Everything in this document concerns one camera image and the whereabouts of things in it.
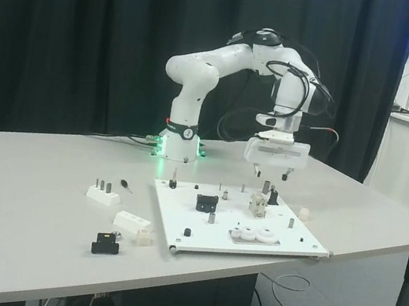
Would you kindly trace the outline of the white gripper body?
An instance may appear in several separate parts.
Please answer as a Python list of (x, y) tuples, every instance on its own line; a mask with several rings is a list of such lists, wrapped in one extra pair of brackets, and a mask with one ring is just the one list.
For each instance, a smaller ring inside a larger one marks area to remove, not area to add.
[(250, 138), (244, 150), (244, 159), (253, 164), (272, 165), (288, 169), (304, 169), (308, 163), (310, 145), (294, 142), (292, 145)]

